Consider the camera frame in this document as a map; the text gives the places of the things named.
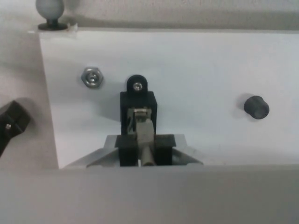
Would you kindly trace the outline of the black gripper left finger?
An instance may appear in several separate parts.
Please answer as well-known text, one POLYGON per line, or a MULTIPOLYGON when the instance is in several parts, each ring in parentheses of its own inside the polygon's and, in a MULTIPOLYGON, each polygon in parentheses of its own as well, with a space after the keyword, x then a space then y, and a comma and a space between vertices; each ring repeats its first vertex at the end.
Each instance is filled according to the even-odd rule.
POLYGON ((104 146, 86 156, 86 166, 133 167, 138 165, 138 146, 132 136, 109 135, 104 146))

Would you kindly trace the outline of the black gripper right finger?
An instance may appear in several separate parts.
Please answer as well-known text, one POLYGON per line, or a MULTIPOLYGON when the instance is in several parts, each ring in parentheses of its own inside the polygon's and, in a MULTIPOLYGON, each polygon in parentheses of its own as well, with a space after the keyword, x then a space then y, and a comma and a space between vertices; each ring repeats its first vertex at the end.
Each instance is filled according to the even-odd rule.
POLYGON ((204 164, 201 153, 187 144, 183 134, 156 135, 154 160, 158 166, 204 164))

